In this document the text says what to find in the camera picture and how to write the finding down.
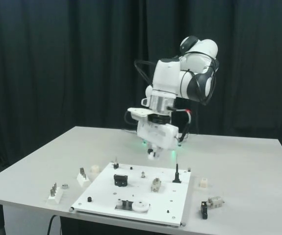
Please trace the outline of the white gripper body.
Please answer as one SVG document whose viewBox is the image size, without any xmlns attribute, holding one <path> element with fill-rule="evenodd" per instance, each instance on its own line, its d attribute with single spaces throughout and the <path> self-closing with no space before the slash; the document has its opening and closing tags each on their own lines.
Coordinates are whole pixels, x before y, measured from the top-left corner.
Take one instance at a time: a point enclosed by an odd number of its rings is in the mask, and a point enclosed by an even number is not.
<svg viewBox="0 0 282 235">
<path fill-rule="evenodd" d="M 162 149 L 175 149 L 179 128 L 170 124 L 138 122 L 137 136 Z"/>
</svg>

